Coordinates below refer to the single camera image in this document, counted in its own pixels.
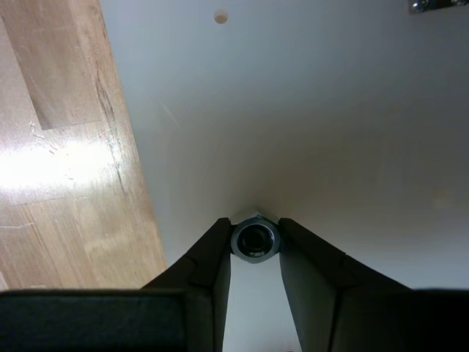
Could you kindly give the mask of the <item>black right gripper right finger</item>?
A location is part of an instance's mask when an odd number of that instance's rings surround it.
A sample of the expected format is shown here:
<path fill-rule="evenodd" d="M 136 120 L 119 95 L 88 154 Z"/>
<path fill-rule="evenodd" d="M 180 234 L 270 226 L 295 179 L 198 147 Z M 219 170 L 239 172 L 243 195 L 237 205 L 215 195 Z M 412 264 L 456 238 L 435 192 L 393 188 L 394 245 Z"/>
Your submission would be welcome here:
<path fill-rule="evenodd" d="M 281 277 L 303 351 L 467 351 L 468 291 L 411 289 L 281 219 Z"/>

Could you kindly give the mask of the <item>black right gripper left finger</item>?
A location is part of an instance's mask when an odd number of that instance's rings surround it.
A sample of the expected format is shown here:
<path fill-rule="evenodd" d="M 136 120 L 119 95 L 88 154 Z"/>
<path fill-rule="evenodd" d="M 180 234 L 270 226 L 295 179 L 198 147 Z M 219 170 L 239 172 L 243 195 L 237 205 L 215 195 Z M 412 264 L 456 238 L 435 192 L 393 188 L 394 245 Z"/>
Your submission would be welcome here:
<path fill-rule="evenodd" d="M 9 290 L 3 351 L 221 351 L 232 225 L 217 220 L 170 268 L 136 290 Z"/>

